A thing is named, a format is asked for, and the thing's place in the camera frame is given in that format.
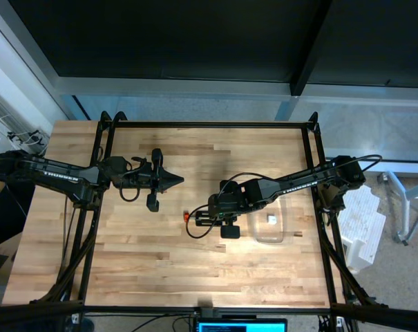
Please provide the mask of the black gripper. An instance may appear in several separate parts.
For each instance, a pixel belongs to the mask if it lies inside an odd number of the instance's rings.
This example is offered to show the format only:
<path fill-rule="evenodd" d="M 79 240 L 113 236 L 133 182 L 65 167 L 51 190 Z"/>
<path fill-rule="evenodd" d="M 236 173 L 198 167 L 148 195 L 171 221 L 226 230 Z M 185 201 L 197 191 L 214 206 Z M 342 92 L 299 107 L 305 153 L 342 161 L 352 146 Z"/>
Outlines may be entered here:
<path fill-rule="evenodd" d="M 158 193 L 164 193 L 170 188 L 184 182 L 184 178 L 168 172 L 163 165 L 163 155 L 160 149 L 152 151 L 151 162 L 145 158 L 132 157 L 140 166 L 127 171 L 120 179 L 120 198 L 126 202 L 134 202 L 138 199 L 141 189 L 148 189 L 150 193 L 146 198 L 146 206 L 150 212 L 158 212 L 160 203 Z M 123 194 L 123 189 L 136 189 L 134 198 L 128 199 Z"/>
<path fill-rule="evenodd" d="M 240 227 L 235 224 L 247 207 L 245 189 L 236 181 L 221 181 L 220 191 L 208 199 L 209 220 L 220 227 L 222 239 L 239 239 Z"/>

